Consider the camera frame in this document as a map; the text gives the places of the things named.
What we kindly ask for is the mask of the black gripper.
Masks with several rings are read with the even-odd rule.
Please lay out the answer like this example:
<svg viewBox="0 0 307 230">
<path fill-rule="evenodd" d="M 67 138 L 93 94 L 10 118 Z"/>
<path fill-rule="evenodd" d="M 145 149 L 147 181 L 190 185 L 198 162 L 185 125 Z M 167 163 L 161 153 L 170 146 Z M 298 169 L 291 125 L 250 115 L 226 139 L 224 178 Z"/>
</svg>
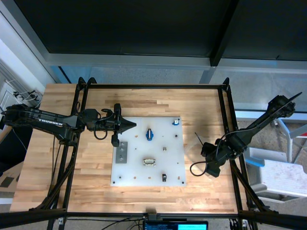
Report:
<svg viewBox="0 0 307 230">
<path fill-rule="evenodd" d="M 205 173 L 218 177 L 220 175 L 220 167 L 223 166 L 229 159 L 230 149 L 224 144 L 216 146 L 205 142 L 202 146 L 201 156 L 205 158 L 206 167 Z"/>
<path fill-rule="evenodd" d="M 114 105 L 114 111 L 110 109 L 101 110 L 106 115 L 98 119 L 98 131 L 104 131 L 105 136 L 98 138 L 98 140 L 104 140 L 107 138 L 108 131 L 112 131 L 113 135 L 111 136 L 111 144 L 113 147 L 119 146 L 118 134 L 121 125 L 121 106 L 119 103 Z M 123 123 L 126 124 L 122 128 L 122 132 L 125 132 L 129 129 L 136 127 L 136 122 L 134 117 L 123 117 Z"/>
</svg>

